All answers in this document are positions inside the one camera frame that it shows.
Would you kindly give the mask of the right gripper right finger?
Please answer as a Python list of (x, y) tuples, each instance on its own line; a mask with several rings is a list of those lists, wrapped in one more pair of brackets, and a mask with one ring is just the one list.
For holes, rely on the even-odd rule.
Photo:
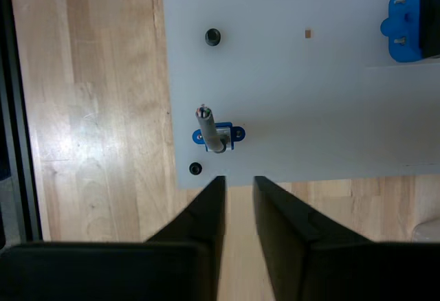
[(276, 300), (439, 299), (439, 244), (373, 242), (263, 176), (253, 193)]

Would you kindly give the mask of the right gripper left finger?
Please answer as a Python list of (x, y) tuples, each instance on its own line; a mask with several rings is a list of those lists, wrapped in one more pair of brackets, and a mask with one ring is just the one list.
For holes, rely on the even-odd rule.
[(141, 243), (41, 242), (1, 255), (2, 300), (216, 300), (226, 179)]

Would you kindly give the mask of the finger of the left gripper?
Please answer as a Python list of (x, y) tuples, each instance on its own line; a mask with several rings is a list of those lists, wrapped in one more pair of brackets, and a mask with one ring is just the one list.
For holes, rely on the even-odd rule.
[(439, 0), (420, 0), (419, 46), (423, 58), (439, 56)]

